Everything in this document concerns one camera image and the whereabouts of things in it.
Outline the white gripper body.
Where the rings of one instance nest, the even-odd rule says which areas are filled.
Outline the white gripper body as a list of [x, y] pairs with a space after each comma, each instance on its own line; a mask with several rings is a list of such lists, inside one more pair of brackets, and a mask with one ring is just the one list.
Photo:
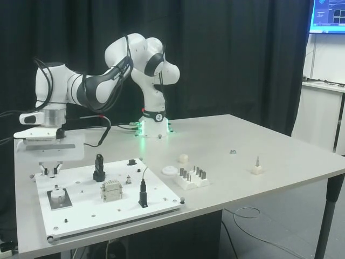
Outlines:
[[35, 162], [77, 161], [84, 158], [84, 135], [67, 134], [62, 139], [52, 137], [23, 139], [16, 153]]

